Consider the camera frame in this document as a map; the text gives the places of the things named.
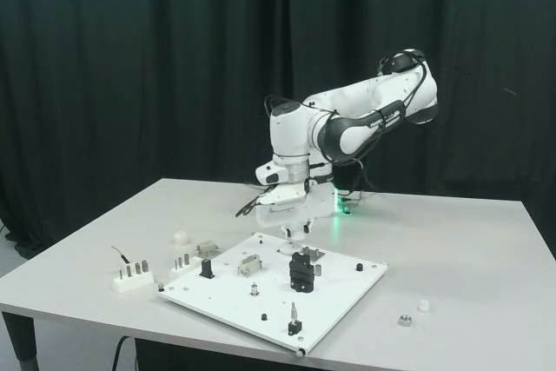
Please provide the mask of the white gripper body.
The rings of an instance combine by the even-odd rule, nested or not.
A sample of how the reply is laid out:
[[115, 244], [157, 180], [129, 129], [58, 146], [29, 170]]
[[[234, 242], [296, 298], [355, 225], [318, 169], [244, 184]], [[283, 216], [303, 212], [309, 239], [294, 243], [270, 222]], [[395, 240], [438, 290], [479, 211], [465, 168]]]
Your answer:
[[255, 218], [263, 229], [286, 226], [296, 223], [307, 223], [316, 218], [326, 217], [327, 209], [324, 207], [289, 207], [284, 210], [275, 210], [270, 206], [258, 206], [255, 209]]

